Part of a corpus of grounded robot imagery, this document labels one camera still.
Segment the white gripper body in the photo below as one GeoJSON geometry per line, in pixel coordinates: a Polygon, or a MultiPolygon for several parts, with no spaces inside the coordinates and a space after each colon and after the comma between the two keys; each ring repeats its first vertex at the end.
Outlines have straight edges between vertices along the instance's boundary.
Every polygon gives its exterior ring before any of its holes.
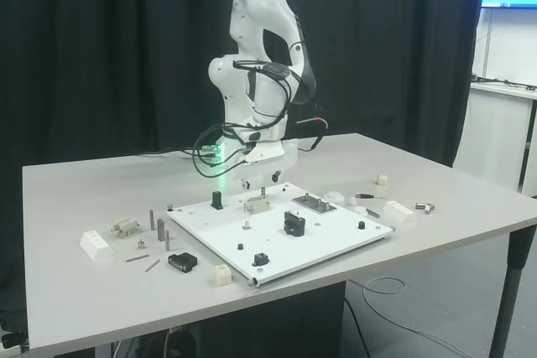
{"type": "Polygon", "coordinates": [[[251,180],[258,176],[271,178],[293,167],[298,158],[297,141],[257,143],[253,150],[239,159],[244,162],[233,170],[233,178],[251,180]]]}

